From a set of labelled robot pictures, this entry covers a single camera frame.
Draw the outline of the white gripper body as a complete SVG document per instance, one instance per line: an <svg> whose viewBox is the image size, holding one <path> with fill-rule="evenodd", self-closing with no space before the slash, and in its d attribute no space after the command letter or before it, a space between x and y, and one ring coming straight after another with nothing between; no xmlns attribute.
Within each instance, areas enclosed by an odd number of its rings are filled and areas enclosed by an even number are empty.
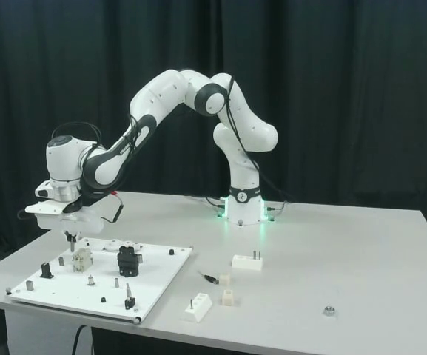
<svg viewBox="0 0 427 355"><path fill-rule="evenodd" d="M35 216L41 229L69 234L101 232L101 217L92 209L81 209L71 214L35 214Z"/></svg>

